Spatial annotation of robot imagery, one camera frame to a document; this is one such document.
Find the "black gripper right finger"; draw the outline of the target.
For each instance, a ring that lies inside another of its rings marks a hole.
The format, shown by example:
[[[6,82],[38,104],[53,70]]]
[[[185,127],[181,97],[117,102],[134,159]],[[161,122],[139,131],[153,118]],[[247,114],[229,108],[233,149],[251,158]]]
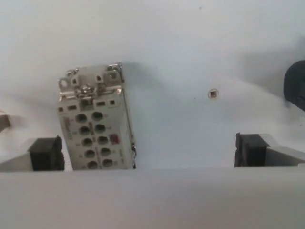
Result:
[[[304,152],[280,145],[270,134],[236,134],[235,167],[304,166]]]

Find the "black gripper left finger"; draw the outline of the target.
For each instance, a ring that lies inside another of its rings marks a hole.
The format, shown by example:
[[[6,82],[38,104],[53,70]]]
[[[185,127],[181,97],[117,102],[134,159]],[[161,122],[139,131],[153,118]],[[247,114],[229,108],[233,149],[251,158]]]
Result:
[[[64,171],[62,138],[27,140],[18,150],[0,157],[1,172]]]

